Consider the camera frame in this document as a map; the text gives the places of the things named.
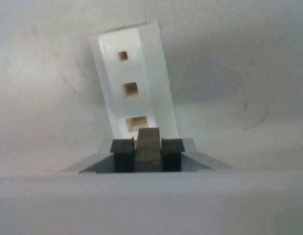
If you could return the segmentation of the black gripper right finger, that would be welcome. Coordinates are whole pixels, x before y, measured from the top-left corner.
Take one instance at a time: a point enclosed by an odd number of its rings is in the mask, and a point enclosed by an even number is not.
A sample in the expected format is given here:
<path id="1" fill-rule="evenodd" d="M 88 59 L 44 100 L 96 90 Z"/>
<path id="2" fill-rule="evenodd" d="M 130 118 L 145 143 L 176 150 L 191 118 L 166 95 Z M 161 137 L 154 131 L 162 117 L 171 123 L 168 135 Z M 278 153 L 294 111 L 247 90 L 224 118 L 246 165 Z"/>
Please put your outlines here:
<path id="1" fill-rule="evenodd" d="M 193 139 L 162 139 L 161 147 L 164 172 L 234 170 L 232 166 L 200 152 Z"/>

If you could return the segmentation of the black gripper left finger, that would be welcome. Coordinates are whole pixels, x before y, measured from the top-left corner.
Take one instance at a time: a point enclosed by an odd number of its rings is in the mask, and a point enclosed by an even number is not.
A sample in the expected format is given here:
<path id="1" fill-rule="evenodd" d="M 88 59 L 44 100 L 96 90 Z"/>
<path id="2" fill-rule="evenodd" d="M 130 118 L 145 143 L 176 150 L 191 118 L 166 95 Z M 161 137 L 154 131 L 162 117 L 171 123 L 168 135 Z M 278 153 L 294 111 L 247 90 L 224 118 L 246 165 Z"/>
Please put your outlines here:
<path id="1" fill-rule="evenodd" d="M 62 173 L 133 173 L 135 140 L 114 139 L 101 142 L 99 151 L 61 170 Z"/>

